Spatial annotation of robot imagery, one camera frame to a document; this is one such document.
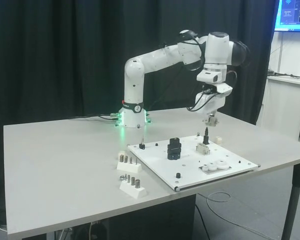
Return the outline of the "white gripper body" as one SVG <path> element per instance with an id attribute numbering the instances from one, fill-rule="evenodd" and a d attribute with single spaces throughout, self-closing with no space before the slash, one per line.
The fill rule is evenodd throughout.
<path id="1" fill-rule="evenodd" d="M 194 112 L 202 115 L 209 115 L 225 105 L 226 97 L 221 94 L 203 94 L 199 92 L 195 96 Z"/>

